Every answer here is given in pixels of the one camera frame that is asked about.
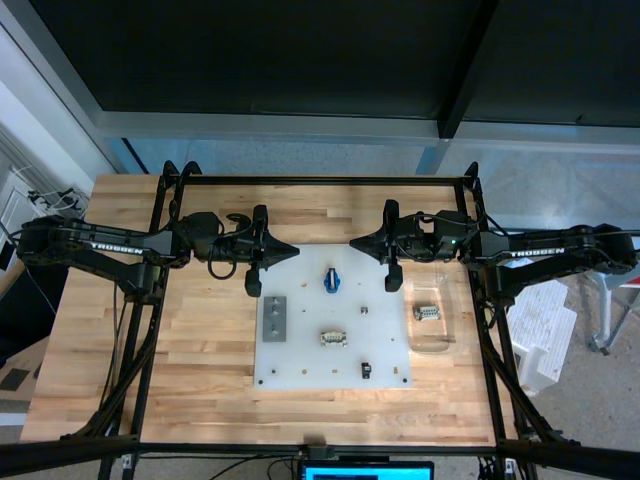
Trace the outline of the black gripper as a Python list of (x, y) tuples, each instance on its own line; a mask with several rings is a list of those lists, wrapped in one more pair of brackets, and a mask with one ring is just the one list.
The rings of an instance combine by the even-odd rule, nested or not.
[(403, 284), (400, 259), (417, 263), (430, 263), (435, 259), (433, 234), (426, 232), (422, 224), (433, 224), (434, 219), (418, 211), (405, 217), (400, 216), (399, 203), (387, 200), (383, 210), (383, 226), (377, 231), (352, 239), (350, 247), (363, 253), (379, 264), (388, 266), (385, 277), (385, 291), (397, 292)]
[[(265, 205), (253, 209), (252, 218), (241, 213), (231, 213), (226, 218), (236, 224), (233, 231), (221, 233), (214, 240), (214, 261), (231, 265), (225, 275), (214, 274), (216, 280), (228, 280), (234, 276), (237, 266), (247, 264), (244, 287), (249, 296), (260, 296), (262, 283), (259, 270), (265, 270), (299, 255), (298, 248), (276, 239), (268, 230), (268, 212)], [(265, 253), (266, 250), (277, 251)]]

